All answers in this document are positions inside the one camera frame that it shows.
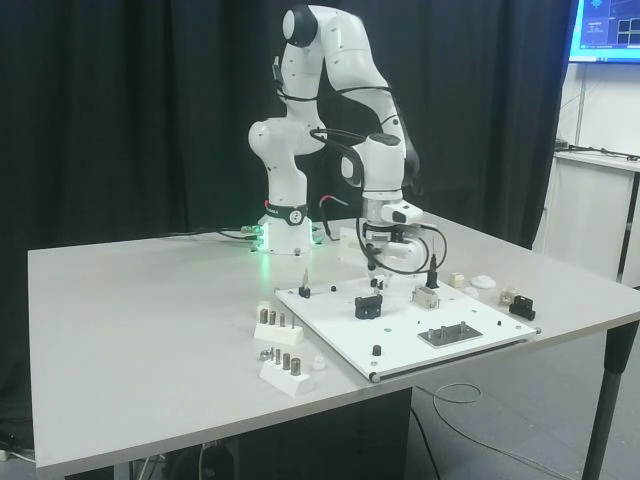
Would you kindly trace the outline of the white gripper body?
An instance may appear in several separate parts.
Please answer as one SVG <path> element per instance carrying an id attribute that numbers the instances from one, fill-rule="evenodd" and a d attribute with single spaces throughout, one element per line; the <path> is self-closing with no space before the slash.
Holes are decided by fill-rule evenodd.
<path id="1" fill-rule="evenodd" d="M 363 269 L 366 273 L 379 273 L 384 270 L 371 262 L 362 252 L 362 241 L 370 255 L 387 266 L 387 271 L 398 270 L 413 274 L 425 268 L 429 260 L 428 248 L 421 238 L 402 237 L 399 232 L 362 232 L 357 236 L 355 228 L 340 228 L 338 259 Z"/>

